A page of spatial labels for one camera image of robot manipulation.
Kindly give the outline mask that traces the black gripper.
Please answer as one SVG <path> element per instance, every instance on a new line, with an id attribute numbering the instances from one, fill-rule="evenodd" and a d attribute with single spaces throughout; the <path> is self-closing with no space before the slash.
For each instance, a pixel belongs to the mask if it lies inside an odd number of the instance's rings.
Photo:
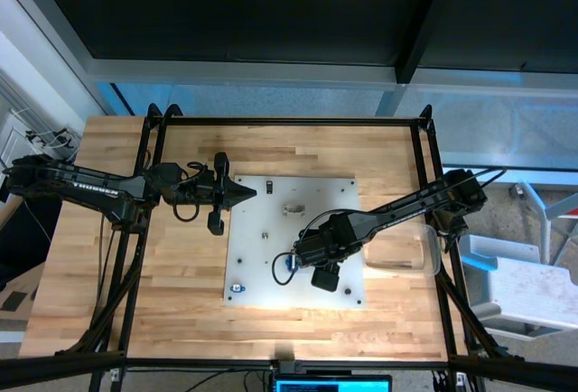
<path id="1" fill-rule="evenodd" d="M 199 204 L 211 206 L 207 227 L 212 235 L 222 235 L 225 224 L 221 218 L 224 209 L 230 210 L 241 202 L 256 197 L 256 190 L 239 184 L 228 176 L 228 158 L 224 152 L 214 156 L 213 170 L 202 176 L 198 184 Z"/>
<path id="2" fill-rule="evenodd" d="M 340 264 L 326 263 L 313 267 L 311 285 L 326 292 L 334 293 L 340 281 Z"/>

